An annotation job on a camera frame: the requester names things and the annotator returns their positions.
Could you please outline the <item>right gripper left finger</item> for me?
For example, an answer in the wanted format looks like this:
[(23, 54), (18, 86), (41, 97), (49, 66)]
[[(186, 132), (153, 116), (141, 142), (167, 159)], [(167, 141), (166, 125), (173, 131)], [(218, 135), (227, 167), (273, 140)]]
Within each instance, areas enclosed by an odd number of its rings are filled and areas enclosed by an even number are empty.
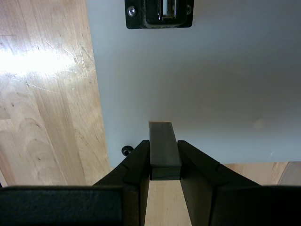
[(92, 186), (8, 186), (3, 226), (142, 226), (150, 181), (150, 143), (142, 141)]

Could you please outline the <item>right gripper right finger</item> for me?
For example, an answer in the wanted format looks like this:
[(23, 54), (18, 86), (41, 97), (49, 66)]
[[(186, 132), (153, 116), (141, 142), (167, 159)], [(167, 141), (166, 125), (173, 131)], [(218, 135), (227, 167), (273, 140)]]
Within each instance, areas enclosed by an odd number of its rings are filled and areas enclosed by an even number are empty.
[(178, 141), (181, 186), (194, 226), (299, 226), (301, 188), (262, 186)]

